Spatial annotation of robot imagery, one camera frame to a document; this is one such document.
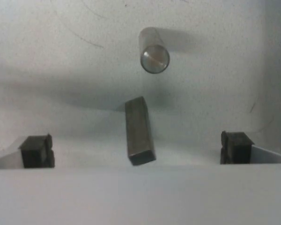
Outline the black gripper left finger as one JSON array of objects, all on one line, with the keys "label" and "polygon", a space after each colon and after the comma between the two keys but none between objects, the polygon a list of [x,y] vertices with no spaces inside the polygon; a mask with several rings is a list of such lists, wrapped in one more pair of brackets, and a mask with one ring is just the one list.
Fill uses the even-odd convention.
[{"label": "black gripper left finger", "polygon": [[54,168],[55,156],[50,134],[20,136],[0,151],[0,169]]}]

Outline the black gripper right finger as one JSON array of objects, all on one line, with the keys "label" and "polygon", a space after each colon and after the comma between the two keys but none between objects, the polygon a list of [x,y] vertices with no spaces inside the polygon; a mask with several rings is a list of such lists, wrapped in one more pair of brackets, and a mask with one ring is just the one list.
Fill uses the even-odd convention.
[{"label": "black gripper right finger", "polygon": [[256,146],[244,132],[221,133],[220,164],[281,164],[281,153]]}]

